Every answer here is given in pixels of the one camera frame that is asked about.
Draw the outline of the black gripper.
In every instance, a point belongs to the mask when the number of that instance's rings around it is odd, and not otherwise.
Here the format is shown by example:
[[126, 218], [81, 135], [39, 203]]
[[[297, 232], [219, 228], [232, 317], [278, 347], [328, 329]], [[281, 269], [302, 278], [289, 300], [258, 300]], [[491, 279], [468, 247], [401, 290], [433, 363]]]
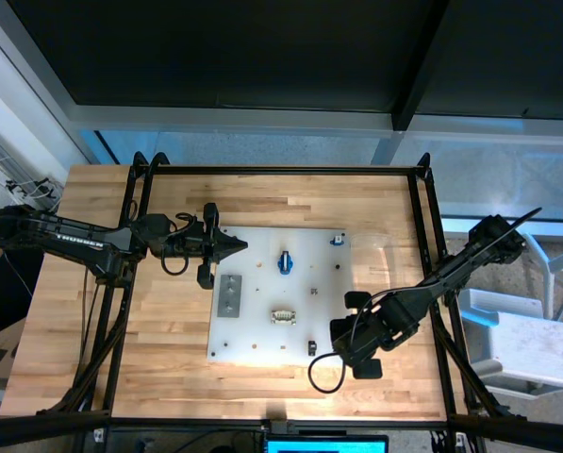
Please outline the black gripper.
[[219, 212], [214, 203], [206, 203], [203, 219], [193, 216], [181, 232], [182, 256], [186, 259], [200, 259], [197, 267], [197, 283], [201, 288], [214, 286], [211, 267], [214, 263], [239, 253], [247, 248], [247, 242], [230, 236], [224, 229], [219, 229]]
[[376, 339], [368, 332], [368, 318], [372, 314], [373, 296], [367, 292], [351, 291], [344, 296], [345, 306], [356, 309], [351, 319], [330, 321], [330, 338], [333, 350], [351, 369], [353, 378], [381, 378], [381, 360], [373, 356], [377, 349]]

